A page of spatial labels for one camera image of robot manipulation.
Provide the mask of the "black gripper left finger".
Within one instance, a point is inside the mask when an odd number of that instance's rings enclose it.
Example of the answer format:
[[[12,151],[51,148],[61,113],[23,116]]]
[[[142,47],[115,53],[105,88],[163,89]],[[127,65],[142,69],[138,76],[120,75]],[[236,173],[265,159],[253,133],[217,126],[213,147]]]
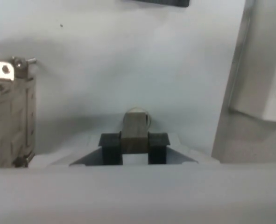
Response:
[[[123,165],[120,134],[103,133],[92,135],[87,146],[68,156],[69,166],[114,166]]]

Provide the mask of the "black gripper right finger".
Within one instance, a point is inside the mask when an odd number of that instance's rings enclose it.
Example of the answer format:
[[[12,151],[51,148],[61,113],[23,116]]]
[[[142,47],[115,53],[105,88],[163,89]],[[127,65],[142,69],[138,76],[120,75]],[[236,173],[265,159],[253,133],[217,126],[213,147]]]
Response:
[[[198,163],[195,159],[172,147],[167,133],[148,133],[148,148],[149,165]]]

